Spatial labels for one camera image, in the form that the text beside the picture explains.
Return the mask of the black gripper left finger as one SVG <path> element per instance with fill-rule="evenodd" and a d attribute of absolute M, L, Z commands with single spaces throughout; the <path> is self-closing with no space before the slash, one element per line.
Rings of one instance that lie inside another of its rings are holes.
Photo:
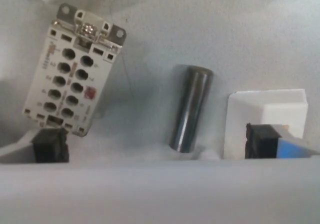
<path fill-rule="evenodd" d="M 64 128 L 32 129 L 19 141 L 0 148 L 0 162 L 69 163 L 67 136 Z"/>

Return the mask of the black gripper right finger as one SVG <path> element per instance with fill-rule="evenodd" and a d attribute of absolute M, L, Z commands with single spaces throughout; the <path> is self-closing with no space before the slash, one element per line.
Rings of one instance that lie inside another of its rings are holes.
<path fill-rule="evenodd" d="M 293 136 L 283 125 L 246 125 L 245 159 L 300 159 L 319 157 L 320 151 Z"/>

